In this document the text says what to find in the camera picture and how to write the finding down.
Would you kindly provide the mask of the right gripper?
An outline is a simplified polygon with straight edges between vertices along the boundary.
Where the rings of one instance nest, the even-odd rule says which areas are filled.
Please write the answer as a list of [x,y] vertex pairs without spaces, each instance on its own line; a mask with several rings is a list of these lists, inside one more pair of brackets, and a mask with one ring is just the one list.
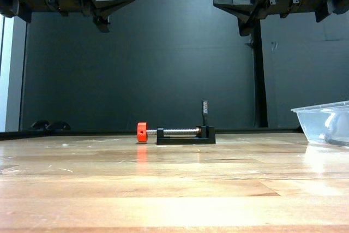
[[251,34],[258,20],[266,15],[269,0],[213,0],[216,8],[238,18],[240,36]]

